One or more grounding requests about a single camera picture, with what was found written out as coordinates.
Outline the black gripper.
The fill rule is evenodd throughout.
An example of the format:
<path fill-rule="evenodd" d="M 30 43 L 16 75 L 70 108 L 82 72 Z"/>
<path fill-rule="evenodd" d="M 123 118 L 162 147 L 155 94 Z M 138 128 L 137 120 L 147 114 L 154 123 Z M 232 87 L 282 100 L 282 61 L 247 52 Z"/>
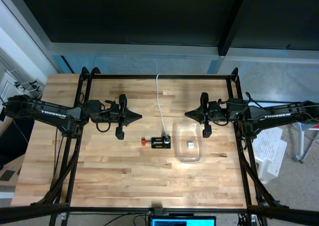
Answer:
<path fill-rule="evenodd" d="M 221 122 L 226 122 L 226 116 L 220 107 L 219 102 L 209 101 L 208 93 L 202 93 L 200 98 L 200 106 L 194 110 L 184 114 L 186 117 L 204 125 L 202 135 L 204 138 L 209 138 L 212 134 L 212 127 L 209 124 L 212 122 L 217 126 L 225 126 Z"/>
<path fill-rule="evenodd" d="M 116 104 L 115 101 L 106 100 L 107 104 L 110 104 L 110 107 L 106 109 L 107 111 L 107 122 L 117 123 L 115 136 L 117 139 L 124 139 L 123 127 L 128 126 L 129 124 L 142 119 L 142 115 L 132 112 L 127 107 L 127 98 L 125 94 L 119 96 L 119 103 Z"/>

